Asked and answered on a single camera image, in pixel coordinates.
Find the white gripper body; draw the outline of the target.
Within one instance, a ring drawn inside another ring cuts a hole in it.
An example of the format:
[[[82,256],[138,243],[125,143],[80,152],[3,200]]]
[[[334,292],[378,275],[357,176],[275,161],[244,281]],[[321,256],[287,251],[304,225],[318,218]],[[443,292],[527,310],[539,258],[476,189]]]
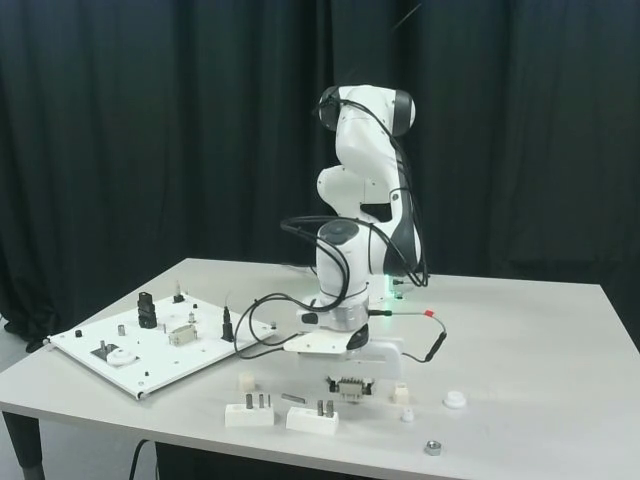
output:
[[[370,340],[366,345],[341,354],[298,356],[298,367],[316,377],[331,379],[401,379],[402,342],[395,339]]]

